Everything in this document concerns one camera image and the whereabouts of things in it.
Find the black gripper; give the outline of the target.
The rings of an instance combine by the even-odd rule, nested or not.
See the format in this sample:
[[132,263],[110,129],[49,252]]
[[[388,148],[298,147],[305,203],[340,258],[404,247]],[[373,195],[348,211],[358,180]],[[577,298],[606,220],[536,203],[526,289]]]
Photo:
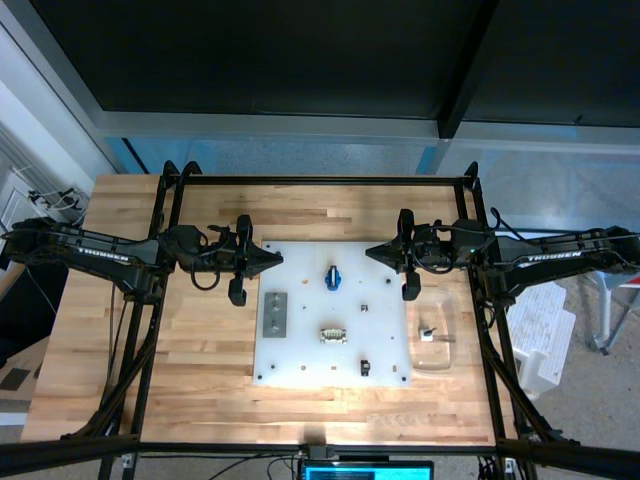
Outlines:
[[416,225],[414,213],[401,209],[397,230],[397,239],[367,248],[365,255],[391,270],[403,274],[402,299],[406,302],[417,299],[421,292],[421,277],[418,269],[435,275],[443,275],[453,270],[451,249],[444,245],[438,232],[442,229],[441,220],[434,224]]
[[[208,225],[207,229],[219,234],[218,240],[208,250],[215,272],[233,274],[228,297],[234,306],[244,307],[247,301],[244,280],[252,280],[260,273],[282,264],[283,257],[253,242],[253,225],[247,214],[237,218],[235,232],[218,225]],[[250,265],[250,257],[258,261]]]

